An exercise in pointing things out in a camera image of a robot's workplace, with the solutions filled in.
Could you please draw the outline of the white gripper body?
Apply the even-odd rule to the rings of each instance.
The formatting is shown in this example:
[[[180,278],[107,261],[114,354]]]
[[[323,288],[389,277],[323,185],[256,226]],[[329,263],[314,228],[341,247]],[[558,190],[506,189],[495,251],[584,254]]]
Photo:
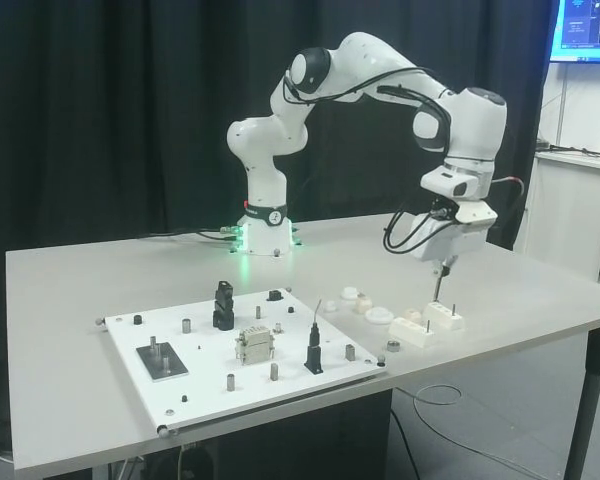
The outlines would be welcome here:
[[[476,251],[484,244],[484,230],[432,219],[428,214],[414,218],[409,235],[409,253],[423,262],[447,260]]]

